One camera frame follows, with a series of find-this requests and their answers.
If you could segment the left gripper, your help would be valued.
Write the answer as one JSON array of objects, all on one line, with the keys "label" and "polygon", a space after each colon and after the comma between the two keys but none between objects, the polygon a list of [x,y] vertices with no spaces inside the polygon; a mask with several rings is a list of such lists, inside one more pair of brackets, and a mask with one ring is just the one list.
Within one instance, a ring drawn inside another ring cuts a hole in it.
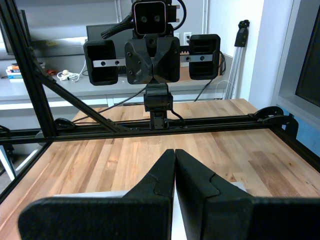
[{"label": "left gripper", "polygon": [[180,45],[174,36],[150,34],[130,39],[123,58],[116,57],[112,40],[87,41],[83,48],[90,83],[114,85],[126,74],[131,85],[175,83],[181,63],[187,63],[191,80],[215,79],[219,73],[221,38],[217,34],[192,35],[189,44]]}]

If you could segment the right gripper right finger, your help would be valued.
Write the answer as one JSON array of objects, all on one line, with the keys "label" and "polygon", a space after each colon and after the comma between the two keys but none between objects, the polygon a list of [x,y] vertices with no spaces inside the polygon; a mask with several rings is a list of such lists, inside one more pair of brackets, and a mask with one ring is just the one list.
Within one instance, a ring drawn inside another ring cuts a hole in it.
[{"label": "right gripper right finger", "polygon": [[255,197],[182,149],[176,189],[189,240],[317,240],[317,198]]}]

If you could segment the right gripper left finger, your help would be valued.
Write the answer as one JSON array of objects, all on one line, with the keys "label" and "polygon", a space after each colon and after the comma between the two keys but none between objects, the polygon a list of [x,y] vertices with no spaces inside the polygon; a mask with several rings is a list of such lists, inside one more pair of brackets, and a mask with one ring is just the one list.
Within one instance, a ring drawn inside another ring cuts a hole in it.
[{"label": "right gripper left finger", "polygon": [[169,240],[175,152],[166,150],[122,197],[47,197],[18,217],[23,240]]}]

